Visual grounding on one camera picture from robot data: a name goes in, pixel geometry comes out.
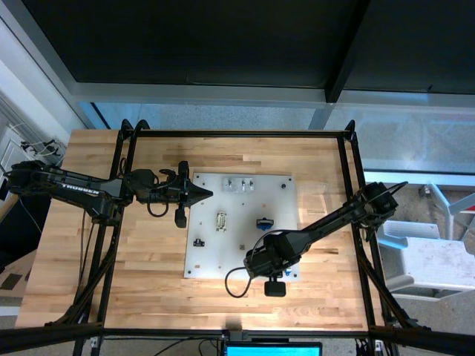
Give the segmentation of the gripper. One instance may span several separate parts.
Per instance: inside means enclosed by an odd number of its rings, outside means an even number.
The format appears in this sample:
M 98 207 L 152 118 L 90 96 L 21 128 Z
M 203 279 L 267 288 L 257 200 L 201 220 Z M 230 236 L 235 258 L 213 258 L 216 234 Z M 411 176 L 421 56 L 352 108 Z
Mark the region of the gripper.
M 266 297 L 285 297 L 286 283 L 279 275 L 272 275 L 264 283 L 264 295 Z
M 189 163 L 187 161 L 179 162 L 178 172 L 170 169 L 160 169 L 159 172 L 166 176 L 166 181 L 160 183 L 158 188 L 159 201 L 165 206 L 164 212 L 159 217 L 167 215 L 170 204 L 177 204 L 174 214 L 175 225 L 178 228 L 185 228 L 187 223 L 185 207 L 188 195 L 189 205 L 194 205 L 213 197 L 213 193 L 189 181 Z

